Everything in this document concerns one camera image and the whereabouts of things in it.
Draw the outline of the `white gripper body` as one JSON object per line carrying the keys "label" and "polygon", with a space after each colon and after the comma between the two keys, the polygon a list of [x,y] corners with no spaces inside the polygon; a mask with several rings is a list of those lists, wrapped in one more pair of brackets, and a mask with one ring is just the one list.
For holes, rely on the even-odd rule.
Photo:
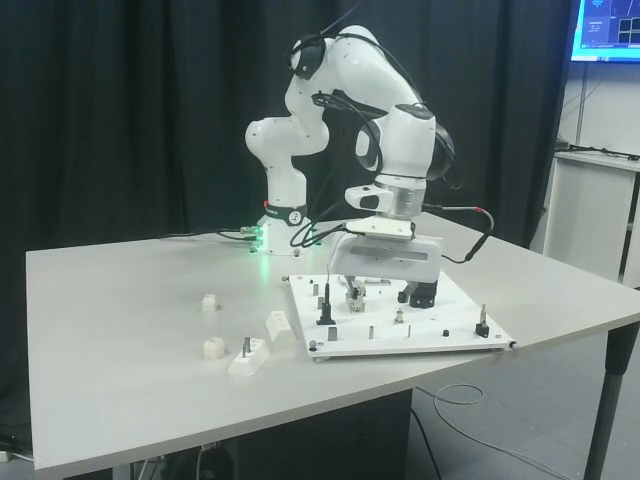
{"label": "white gripper body", "polygon": [[342,235],[331,254],[331,272],[407,282],[436,282],[442,264],[443,239],[416,236],[412,240],[383,240]]}

